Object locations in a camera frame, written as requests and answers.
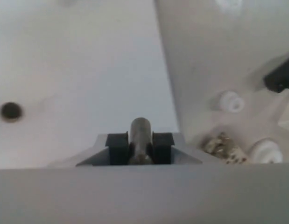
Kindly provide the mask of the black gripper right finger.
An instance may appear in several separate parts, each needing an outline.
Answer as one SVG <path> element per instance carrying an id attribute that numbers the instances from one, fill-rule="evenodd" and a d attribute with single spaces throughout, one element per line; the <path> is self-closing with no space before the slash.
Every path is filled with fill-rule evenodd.
<path id="1" fill-rule="evenodd" d="M 180 133 L 152 133 L 152 157 L 157 165 L 202 164 L 202 161 L 185 153 L 184 138 Z"/>

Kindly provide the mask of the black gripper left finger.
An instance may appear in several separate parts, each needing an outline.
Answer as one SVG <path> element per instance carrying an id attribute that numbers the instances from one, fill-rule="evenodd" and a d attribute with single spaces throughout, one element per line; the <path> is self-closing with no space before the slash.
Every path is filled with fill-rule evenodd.
<path id="1" fill-rule="evenodd" d="M 97 136 L 91 154 L 77 166 L 125 166 L 129 160 L 128 132 Z"/>

